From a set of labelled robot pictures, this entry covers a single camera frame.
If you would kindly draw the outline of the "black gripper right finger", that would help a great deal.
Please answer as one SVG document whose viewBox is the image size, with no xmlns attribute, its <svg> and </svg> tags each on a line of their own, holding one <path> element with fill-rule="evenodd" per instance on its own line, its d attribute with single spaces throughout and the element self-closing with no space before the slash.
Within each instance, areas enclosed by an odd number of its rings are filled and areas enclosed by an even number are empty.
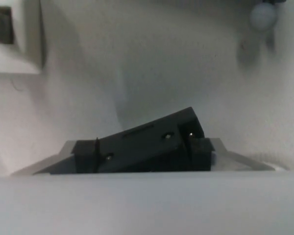
<svg viewBox="0 0 294 235">
<path fill-rule="evenodd" d="M 276 166 L 227 150 L 218 138 L 190 138 L 193 166 L 200 171 L 275 171 Z"/>
</svg>

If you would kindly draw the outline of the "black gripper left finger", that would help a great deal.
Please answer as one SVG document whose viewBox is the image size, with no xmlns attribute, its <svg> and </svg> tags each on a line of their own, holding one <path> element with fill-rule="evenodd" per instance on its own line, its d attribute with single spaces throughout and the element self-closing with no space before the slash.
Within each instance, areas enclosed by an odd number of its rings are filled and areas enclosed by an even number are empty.
<svg viewBox="0 0 294 235">
<path fill-rule="evenodd" d="M 67 141 L 58 154 L 24 167 L 12 175 L 66 175 L 94 172 L 96 141 Z"/>
</svg>

